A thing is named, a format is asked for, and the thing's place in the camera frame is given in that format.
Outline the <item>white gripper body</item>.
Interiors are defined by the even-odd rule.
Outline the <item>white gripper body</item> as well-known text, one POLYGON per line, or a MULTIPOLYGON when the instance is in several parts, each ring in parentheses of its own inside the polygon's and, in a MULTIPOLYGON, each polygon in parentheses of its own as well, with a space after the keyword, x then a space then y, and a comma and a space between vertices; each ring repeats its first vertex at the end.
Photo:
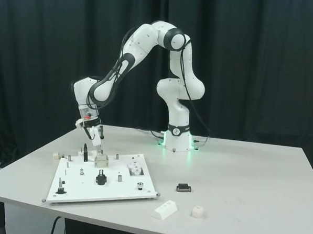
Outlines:
POLYGON ((90 133, 90 139, 93 143, 94 147, 100 147, 102 145, 101 143, 101 138, 100 138, 100 126, 92 126, 89 129, 89 133, 90 133))

